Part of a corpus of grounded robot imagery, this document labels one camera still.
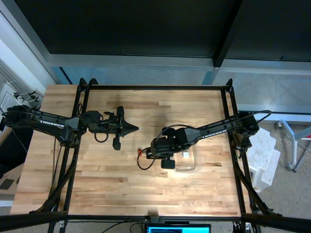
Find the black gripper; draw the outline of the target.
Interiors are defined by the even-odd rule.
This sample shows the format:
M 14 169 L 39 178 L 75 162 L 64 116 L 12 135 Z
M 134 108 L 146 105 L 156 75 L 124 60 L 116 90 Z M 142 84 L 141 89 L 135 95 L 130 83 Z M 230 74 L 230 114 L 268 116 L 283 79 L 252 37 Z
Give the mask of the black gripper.
M 130 133 L 136 132 L 139 128 L 135 125 L 132 125 L 124 120 L 124 107 L 118 106 L 117 112 L 114 114 L 113 112 L 104 112 L 105 115 L 108 116 L 108 119 L 104 120 L 104 132 L 109 134 L 114 134 L 113 138 L 113 149 L 121 150 L 121 137 L 124 135 L 128 135 Z
M 175 169 L 175 160 L 173 159 L 172 154 L 164 156 L 161 159 L 161 168 L 162 169 Z

